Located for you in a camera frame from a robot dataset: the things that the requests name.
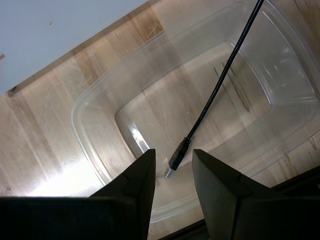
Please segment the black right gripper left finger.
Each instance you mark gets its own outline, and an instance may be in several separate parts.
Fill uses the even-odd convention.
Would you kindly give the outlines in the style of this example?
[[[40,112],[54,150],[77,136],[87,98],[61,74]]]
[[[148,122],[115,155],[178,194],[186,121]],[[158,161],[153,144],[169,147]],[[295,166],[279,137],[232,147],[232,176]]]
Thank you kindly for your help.
[[[2,197],[3,240],[145,240],[156,184],[147,150],[89,197]]]

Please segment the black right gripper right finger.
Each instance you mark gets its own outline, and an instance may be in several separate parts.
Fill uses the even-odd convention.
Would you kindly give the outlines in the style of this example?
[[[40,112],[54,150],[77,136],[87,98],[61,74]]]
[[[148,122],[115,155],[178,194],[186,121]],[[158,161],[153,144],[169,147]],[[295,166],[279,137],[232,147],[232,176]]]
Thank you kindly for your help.
[[[211,239],[319,239],[319,168],[270,188],[196,149],[192,170]]]

